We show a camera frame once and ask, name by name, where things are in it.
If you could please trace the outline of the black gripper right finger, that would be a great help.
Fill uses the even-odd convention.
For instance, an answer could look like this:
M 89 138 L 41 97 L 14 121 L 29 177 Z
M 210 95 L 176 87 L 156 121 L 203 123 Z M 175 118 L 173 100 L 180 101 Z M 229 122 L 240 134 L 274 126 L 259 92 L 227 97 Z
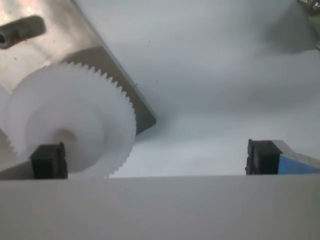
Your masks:
M 319 174 L 320 160 L 295 152 L 283 140 L 248 140 L 247 175 Z

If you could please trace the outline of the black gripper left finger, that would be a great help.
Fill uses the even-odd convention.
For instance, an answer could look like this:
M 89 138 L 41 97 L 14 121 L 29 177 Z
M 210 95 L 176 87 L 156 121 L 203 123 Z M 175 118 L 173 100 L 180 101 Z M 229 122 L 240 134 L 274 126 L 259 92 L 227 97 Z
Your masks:
M 41 144 L 0 165 L 2 180 L 65 180 L 68 178 L 65 145 Z

